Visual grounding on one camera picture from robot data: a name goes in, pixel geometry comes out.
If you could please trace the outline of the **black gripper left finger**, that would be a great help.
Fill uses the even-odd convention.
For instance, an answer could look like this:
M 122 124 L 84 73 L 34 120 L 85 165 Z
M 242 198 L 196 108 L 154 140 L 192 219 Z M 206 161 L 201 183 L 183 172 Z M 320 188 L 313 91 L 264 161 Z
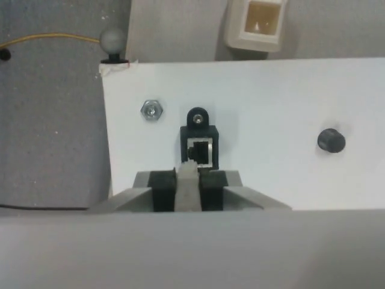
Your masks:
M 91 207 L 89 212 L 173 212 L 176 171 L 138 172 L 133 187 Z

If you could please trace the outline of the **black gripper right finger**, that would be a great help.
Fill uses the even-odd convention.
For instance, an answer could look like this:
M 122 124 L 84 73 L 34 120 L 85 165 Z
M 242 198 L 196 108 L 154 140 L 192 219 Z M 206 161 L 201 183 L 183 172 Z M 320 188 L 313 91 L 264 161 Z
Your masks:
M 202 172 L 199 185 L 203 211 L 292 209 L 279 200 L 244 186 L 236 170 Z

